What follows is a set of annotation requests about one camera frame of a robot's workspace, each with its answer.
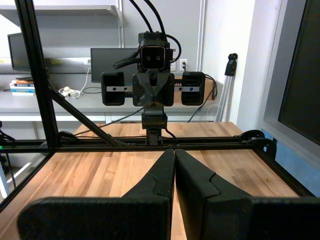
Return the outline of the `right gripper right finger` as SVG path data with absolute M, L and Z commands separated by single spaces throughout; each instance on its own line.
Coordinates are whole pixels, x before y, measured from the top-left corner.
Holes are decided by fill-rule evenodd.
M 176 189 L 189 240 L 317 240 L 317 197 L 254 197 L 183 149 Z

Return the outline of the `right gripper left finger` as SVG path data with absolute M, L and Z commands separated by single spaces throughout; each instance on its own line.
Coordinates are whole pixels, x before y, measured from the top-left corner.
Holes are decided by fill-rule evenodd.
M 45 197 L 17 218 L 22 240 L 168 240 L 175 152 L 168 149 L 122 197 Z

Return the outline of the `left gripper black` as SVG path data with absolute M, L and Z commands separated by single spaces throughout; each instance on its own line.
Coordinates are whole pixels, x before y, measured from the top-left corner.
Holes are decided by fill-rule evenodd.
M 206 77 L 202 72 L 187 72 L 176 83 L 175 75 L 169 72 L 136 73 L 132 85 L 125 85 L 122 72 L 101 74 L 102 102 L 106 106 L 121 106 L 126 93 L 132 93 L 136 107 L 171 107 L 175 92 L 181 93 L 181 103 L 185 106 L 199 106 L 204 101 Z

